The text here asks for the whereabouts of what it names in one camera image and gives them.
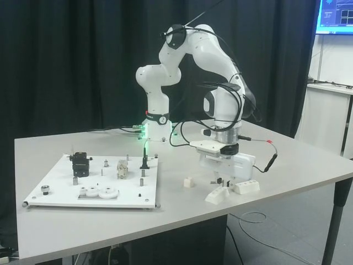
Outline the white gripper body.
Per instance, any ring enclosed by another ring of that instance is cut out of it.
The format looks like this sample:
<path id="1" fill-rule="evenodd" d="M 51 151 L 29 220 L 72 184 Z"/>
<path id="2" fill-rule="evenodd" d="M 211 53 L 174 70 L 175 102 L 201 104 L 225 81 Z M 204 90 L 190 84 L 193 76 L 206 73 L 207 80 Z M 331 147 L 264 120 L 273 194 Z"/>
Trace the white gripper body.
<path id="1" fill-rule="evenodd" d="M 199 164 L 201 167 L 227 175 L 233 179 L 251 179 L 255 156 L 244 153 L 220 157 L 200 155 Z"/>

